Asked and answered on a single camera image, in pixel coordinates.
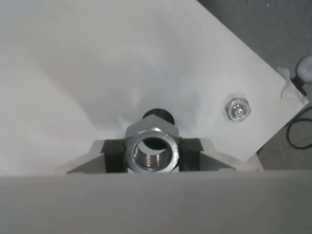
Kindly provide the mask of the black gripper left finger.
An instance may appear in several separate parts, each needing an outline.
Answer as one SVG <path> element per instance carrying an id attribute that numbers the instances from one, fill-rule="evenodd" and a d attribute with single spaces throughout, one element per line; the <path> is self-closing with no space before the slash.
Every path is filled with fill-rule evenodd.
<path id="1" fill-rule="evenodd" d="M 95 140 L 90 151 L 70 162 L 67 174 L 116 174 L 126 173 L 124 140 Z"/>

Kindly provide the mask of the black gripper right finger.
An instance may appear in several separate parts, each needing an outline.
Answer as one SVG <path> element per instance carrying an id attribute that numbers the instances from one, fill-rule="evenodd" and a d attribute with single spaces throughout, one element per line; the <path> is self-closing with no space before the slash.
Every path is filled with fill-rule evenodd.
<path id="1" fill-rule="evenodd" d="M 228 162 L 204 154 L 199 138 L 179 139 L 179 172 L 204 172 L 232 170 L 236 168 Z"/>

